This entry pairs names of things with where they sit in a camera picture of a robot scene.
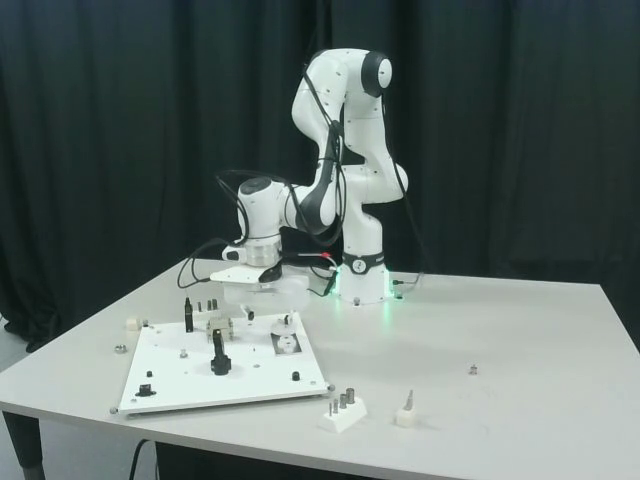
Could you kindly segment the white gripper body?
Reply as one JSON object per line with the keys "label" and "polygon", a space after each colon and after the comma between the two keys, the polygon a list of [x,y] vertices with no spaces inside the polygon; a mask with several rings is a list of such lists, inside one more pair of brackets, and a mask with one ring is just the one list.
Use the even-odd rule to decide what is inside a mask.
{"label": "white gripper body", "polygon": [[259,272],[223,272],[225,301],[251,308],[304,308],[309,302],[309,279],[304,275],[283,275],[260,282]]}

